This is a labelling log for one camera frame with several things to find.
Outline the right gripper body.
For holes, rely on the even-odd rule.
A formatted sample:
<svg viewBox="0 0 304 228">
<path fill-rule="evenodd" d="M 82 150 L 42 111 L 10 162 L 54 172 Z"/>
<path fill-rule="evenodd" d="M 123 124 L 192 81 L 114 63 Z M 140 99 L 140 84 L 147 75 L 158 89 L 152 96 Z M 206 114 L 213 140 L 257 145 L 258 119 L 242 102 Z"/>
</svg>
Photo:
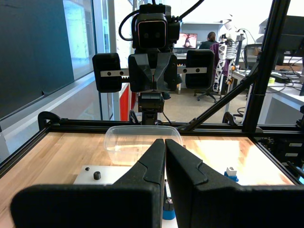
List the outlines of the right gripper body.
<svg viewBox="0 0 304 228">
<path fill-rule="evenodd" d="M 148 53 L 147 55 L 153 75 L 153 91 L 158 92 L 154 85 L 158 53 Z M 96 87 L 100 93 L 119 92 L 123 83 L 130 82 L 129 68 L 120 67 L 120 59 L 117 53 L 96 54 L 92 61 Z M 201 90 L 212 87 L 213 64 L 214 53 L 211 50 L 189 50 L 186 59 L 177 58 L 177 85 L 180 84 L 178 75 L 184 74 L 187 88 Z"/>
</svg>

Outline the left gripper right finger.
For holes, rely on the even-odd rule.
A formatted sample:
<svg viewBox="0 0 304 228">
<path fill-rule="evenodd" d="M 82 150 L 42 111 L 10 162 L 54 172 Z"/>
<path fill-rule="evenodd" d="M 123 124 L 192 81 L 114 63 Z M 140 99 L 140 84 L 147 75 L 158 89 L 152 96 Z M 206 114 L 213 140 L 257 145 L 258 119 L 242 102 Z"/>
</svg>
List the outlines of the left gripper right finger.
<svg viewBox="0 0 304 228">
<path fill-rule="evenodd" d="M 166 172 L 180 228 L 301 228 L 301 185 L 242 186 L 172 139 Z"/>
</svg>

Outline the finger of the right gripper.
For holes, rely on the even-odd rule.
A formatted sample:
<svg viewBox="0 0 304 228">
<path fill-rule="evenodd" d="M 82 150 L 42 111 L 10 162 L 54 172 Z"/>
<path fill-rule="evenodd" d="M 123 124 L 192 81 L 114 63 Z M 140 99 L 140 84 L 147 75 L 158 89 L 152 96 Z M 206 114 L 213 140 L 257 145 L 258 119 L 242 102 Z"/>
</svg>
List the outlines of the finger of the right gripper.
<svg viewBox="0 0 304 228">
<path fill-rule="evenodd" d="M 155 90 L 175 91 L 177 88 L 177 57 L 174 53 L 158 53 L 154 72 Z"/>
<path fill-rule="evenodd" d="M 153 75 L 147 54 L 132 54 L 128 57 L 130 89 L 132 92 L 153 91 Z"/>
</svg>

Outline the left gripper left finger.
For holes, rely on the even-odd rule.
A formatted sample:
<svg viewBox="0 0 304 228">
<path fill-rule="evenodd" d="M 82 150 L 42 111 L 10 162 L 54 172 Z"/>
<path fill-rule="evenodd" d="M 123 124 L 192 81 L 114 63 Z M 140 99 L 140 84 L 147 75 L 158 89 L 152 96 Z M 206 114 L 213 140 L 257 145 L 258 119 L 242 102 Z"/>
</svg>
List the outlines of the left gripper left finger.
<svg viewBox="0 0 304 228">
<path fill-rule="evenodd" d="M 12 199 L 18 228 L 159 228 L 165 144 L 157 139 L 112 185 L 34 185 Z"/>
</svg>

